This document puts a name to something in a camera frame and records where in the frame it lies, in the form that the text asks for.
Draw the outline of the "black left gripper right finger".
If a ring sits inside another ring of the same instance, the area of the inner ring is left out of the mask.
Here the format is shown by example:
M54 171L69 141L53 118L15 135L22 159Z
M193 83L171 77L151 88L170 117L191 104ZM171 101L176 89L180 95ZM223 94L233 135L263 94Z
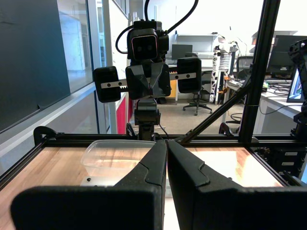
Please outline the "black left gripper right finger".
M175 141L168 143L168 178L182 230L303 230L302 186L242 187Z

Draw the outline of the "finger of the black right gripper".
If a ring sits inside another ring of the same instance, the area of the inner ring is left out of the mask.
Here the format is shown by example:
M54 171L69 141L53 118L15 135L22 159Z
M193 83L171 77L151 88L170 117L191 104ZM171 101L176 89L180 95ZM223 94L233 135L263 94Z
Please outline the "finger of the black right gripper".
M152 64L150 95L153 98L168 97L171 93L170 73L167 64Z
M151 65L135 65L126 67L126 81L129 97L132 100L150 97L150 87L147 77L151 77Z

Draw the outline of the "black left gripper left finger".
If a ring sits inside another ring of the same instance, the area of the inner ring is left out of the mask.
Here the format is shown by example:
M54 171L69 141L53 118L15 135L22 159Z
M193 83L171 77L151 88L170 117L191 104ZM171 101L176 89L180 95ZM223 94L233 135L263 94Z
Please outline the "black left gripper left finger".
M167 147L157 141L114 186L37 186L11 204L18 230L161 230Z

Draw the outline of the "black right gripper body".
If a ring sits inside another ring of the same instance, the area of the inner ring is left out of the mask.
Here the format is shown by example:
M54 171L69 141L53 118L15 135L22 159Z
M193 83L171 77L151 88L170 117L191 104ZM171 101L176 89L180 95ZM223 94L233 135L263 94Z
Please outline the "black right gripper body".
M145 62L142 65L166 64ZM180 58L176 67L169 67L170 81L177 80L180 93L198 92L201 89L201 60L198 57ZM98 100L102 103L116 102L121 93L128 92L126 78L120 80L116 67L96 68L93 71Z

